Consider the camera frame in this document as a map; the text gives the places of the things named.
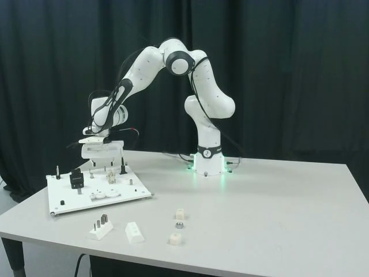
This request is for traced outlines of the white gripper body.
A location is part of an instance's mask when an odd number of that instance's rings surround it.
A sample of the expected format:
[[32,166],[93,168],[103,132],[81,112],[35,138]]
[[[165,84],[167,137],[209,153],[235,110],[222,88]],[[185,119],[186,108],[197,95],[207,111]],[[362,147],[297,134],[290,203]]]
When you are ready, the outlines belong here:
[[110,143],[85,143],[81,148],[83,159],[114,159],[123,155],[123,141]]

